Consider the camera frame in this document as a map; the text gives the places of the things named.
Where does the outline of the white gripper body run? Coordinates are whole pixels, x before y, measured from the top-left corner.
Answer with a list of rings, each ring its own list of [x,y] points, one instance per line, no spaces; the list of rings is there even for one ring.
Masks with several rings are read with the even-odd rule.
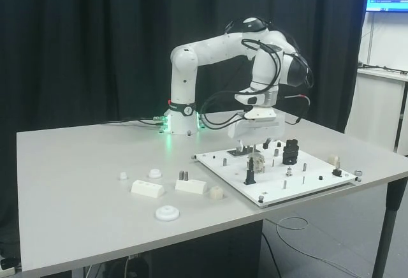
[[[285,115],[277,114],[274,119],[240,120],[228,126],[228,136],[238,146],[257,145],[268,139],[276,140],[284,134]]]

